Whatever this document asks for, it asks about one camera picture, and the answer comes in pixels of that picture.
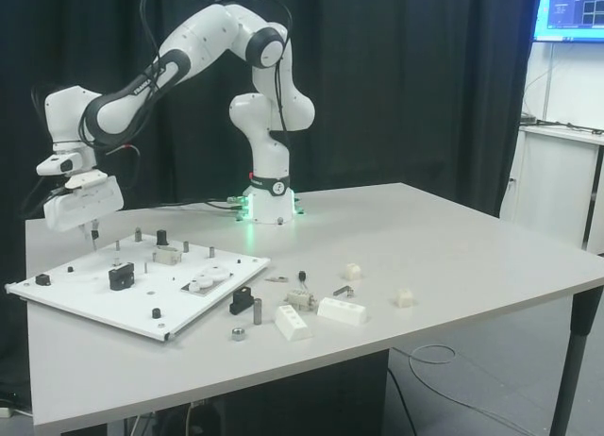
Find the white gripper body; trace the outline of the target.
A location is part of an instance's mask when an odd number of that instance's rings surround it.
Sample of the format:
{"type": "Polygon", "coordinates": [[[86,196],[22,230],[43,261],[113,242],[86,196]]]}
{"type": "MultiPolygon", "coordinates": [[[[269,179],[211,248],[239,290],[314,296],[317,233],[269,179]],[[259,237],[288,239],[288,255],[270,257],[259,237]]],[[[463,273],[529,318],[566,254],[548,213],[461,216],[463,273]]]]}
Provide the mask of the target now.
{"type": "Polygon", "coordinates": [[[116,177],[105,176],[53,197],[43,205],[43,212],[47,226],[63,232],[112,214],[123,206],[124,198],[116,177]]]}

